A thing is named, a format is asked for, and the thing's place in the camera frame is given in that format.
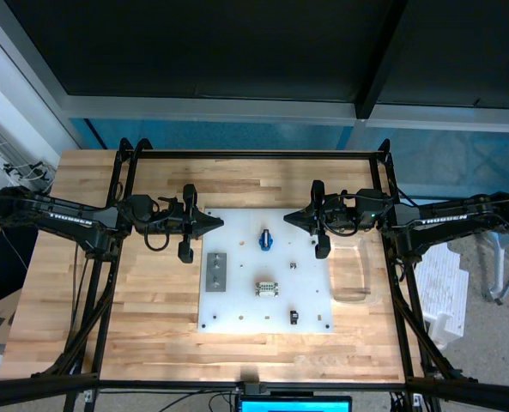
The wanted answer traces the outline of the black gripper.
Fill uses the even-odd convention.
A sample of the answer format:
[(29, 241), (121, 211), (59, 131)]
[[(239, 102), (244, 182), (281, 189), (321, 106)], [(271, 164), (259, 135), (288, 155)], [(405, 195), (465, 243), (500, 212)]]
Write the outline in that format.
[[(197, 189), (194, 184), (187, 184), (183, 188), (182, 202), (173, 204), (173, 212), (167, 222), (170, 234), (180, 234), (182, 240), (178, 244), (178, 258), (182, 263), (192, 263), (194, 252), (191, 249), (193, 238), (193, 225), (196, 223), (195, 211), (197, 210)], [(198, 237), (224, 226), (224, 220), (205, 214), (197, 210), (197, 223), (202, 224), (198, 229)]]
[(311, 203), (284, 215), (283, 220), (310, 235), (316, 235), (318, 240), (315, 245), (315, 257), (326, 259), (331, 250), (329, 233), (340, 238), (347, 237), (347, 206), (344, 202), (347, 191), (326, 194), (324, 182), (314, 180), (310, 196)]

